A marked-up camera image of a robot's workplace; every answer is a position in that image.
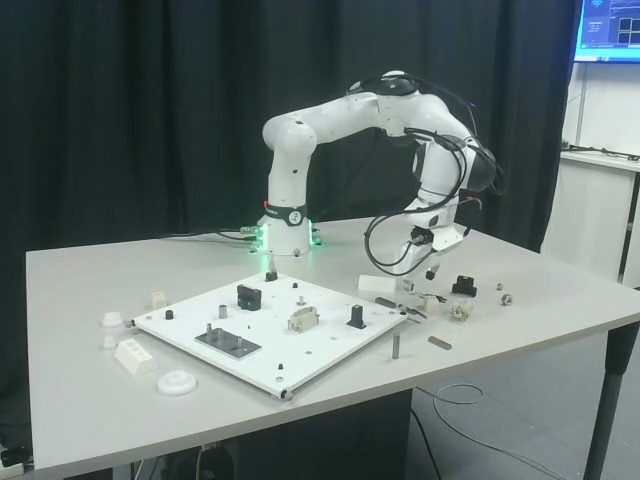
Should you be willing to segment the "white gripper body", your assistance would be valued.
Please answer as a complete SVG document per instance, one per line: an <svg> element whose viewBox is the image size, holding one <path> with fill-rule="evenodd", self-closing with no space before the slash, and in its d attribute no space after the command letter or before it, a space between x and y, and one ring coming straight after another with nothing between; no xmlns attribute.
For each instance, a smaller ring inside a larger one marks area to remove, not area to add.
<svg viewBox="0 0 640 480"><path fill-rule="evenodd" d="M431 234L419 234L404 242L397 250L399 257L392 261L389 271L399 277L425 274L433 266L440 268L439 254L433 249Z"/></svg>

